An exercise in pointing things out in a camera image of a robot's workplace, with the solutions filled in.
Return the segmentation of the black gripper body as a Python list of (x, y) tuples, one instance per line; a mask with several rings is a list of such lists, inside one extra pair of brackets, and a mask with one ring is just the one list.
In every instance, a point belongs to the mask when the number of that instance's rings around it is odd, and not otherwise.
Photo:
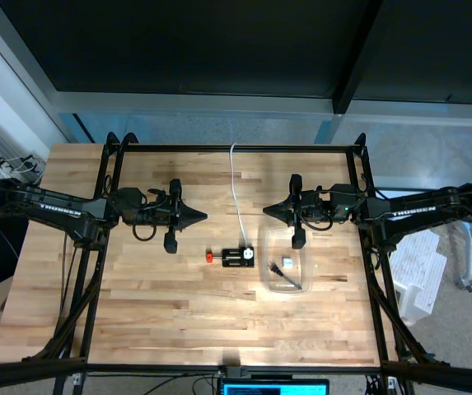
[(155, 213), (155, 224), (166, 226), (163, 246), (167, 253), (177, 252), (176, 232), (180, 229), (180, 198), (182, 188), (179, 179), (170, 181), (169, 193), (166, 202), (157, 208)]
[(316, 190), (303, 191), (302, 177), (299, 174), (293, 174), (290, 178), (289, 193), (292, 199), (292, 226), (294, 228), (293, 249), (302, 249), (306, 244), (306, 230), (302, 227), (303, 224), (322, 221), (321, 190), (322, 187), (318, 186)]

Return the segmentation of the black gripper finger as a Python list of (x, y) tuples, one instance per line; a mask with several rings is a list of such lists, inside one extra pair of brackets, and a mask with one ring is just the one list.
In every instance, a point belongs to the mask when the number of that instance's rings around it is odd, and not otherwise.
[(184, 202), (179, 202), (180, 216), (207, 216), (206, 213), (188, 207)]
[(263, 213), (267, 216), (272, 217), (273, 219), (276, 219), (278, 221), (281, 221), (282, 223), (286, 225), (291, 225), (292, 224), (292, 211), (291, 210), (286, 210), (286, 211), (276, 211), (276, 210), (263, 210)]
[(265, 207), (263, 211), (289, 211), (291, 207), (292, 199), (290, 197), (287, 197), (279, 203), (275, 203), (273, 205)]
[(206, 221), (208, 219), (207, 215), (201, 216), (180, 216), (179, 217), (179, 231), (186, 229), (189, 226), (195, 225), (201, 221)]

